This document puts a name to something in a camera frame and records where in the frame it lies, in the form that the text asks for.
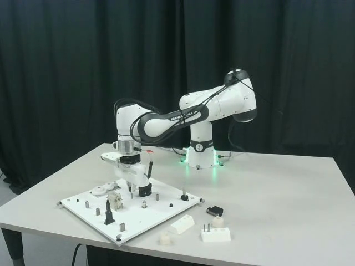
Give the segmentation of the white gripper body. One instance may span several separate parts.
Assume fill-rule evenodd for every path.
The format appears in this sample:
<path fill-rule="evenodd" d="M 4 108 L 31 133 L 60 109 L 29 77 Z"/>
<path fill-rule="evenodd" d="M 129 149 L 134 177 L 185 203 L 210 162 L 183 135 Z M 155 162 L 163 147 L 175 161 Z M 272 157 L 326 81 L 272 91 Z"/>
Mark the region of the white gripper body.
<path fill-rule="evenodd" d="M 146 166 L 140 163 L 129 166 L 119 165 L 118 167 L 115 167 L 115 174 L 119 179 L 124 179 L 136 186 L 147 186 L 149 184 L 145 171 Z"/>

